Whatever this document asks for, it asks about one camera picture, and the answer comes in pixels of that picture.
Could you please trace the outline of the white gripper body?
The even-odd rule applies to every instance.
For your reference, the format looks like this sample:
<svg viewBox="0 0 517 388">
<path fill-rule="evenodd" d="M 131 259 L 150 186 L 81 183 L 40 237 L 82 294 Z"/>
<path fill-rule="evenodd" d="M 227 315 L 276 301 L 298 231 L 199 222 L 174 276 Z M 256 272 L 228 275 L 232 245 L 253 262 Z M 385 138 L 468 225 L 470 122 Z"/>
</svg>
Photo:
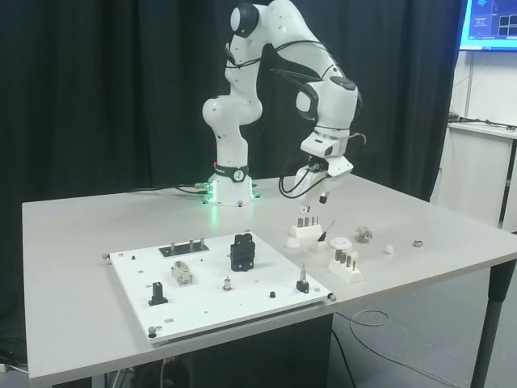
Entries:
<svg viewBox="0 0 517 388">
<path fill-rule="evenodd" d="M 311 156 L 308 164 L 298 170 L 293 197 L 313 199 L 328 197 L 351 173 L 352 164 L 342 155 L 319 158 Z"/>
</svg>

